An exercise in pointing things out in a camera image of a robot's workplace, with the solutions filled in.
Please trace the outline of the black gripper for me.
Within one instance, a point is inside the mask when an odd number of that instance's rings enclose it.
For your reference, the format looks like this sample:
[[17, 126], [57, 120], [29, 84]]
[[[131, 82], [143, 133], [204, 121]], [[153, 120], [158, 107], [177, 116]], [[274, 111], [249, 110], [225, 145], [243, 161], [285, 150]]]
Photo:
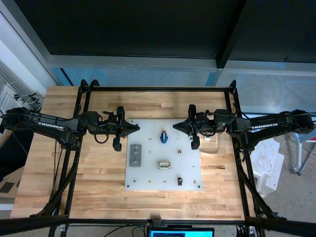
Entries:
[[132, 124], [128, 121], [124, 120], [125, 111], [123, 106], [117, 107], [117, 114], [115, 115], [114, 112], [103, 111], [105, 115], [108, 115], [108, 118], [105, 121], [99, 122], [97, 127], [97, 134], [98, 135], [106, 135], [105, 141], [97, 141], [99, 144], [105, 144], [108, 139], [109, 135], [115, 135], [113, 139], [113, 148], [115, 151], [121, 151], [122, 144], [120, 143], [120, 138], [122, 136], [126, 137], [131, 133], [137, 132], [140, 130], [138, 124]]
[[183, 132], [188, 136], [192, 136], [192, 150], [197, 150], [200, 146], [200, 138], [198, 134], [205, 137], [211, 137], [215, 135], [214, 122], [207, 117], [208, 115], [213, 115], [213, 113], [211, 113], [209, 110], [197, 113], [196, 106], [190, 104], [189, 118], [173, 125], [174, 129]]

